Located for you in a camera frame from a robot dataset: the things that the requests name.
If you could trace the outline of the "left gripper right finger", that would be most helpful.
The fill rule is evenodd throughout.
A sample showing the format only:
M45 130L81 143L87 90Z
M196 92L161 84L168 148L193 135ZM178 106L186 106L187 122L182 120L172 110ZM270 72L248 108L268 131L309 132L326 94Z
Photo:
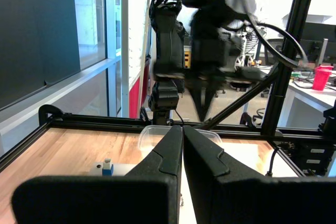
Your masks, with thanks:
M335 223L335 179L271 178L185 126L184 168L198 223Z

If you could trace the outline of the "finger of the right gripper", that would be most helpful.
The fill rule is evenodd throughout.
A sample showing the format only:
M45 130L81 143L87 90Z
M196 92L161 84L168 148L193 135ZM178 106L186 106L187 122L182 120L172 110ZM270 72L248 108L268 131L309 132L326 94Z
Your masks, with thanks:
M203 81L202 83L202 121L204 122L210 106L212 104L213 97L219 89L218 81Z
M189 83L189 92L193 99L198 118L203 122L202 83L199 80L191 80Z

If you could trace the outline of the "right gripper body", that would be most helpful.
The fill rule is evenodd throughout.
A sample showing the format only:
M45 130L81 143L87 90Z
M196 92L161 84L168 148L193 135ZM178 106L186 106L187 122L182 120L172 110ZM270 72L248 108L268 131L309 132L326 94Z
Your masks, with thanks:
M154 64L156 79L183 79L238 82L260 82L266 74L257 68L236 65L241 56L243 42L240 38L226 40L193 40L191 66L179 66L173 56L160 56Z

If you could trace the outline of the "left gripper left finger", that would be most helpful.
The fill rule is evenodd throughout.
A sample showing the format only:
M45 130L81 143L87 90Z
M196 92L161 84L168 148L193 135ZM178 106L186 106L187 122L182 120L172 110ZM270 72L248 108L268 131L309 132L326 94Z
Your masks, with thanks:
M17 223L178 223L183 132L173 126L124 176L40 176L12 195Z

